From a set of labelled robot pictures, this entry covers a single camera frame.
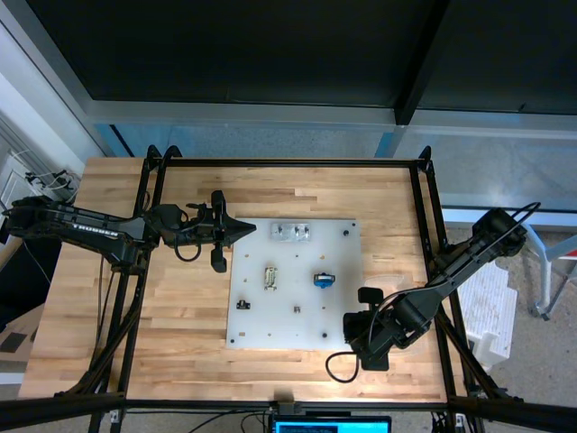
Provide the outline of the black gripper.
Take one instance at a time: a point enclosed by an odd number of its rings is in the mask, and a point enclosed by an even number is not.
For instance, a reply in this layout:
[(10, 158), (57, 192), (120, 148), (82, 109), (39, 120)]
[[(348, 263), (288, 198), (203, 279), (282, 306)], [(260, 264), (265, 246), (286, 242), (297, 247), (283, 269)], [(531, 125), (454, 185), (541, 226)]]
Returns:
[(390, 349), (387, 336), (380, 336), (389, 318), (392, 305), (391, 295), (385, 296), (382, 289), (361, 287), (358, 301), (366, 307), (362, 312), (343, 315), (344, 341), (352, 351), (360, 351), (359, 358), (364, 371), (388, 371)]
[(224, 247), (231, 247), (240, 239), (255, 232), (256, 225), (234, 219), (225, 213), (226, 204), (222, 190), (211, 193), (211, 207), (206, 204), (188, 206), (197, 210), (197, 217), (185, 224), (183, 245), (194, 245), (197, 252), (191, 258), (182, 258), (182, 261), (194, 262), (199, 258), (202, 246), (211, 244), (214, 247), (210, 258), (211, 266), (217, 273), (225, 273)]

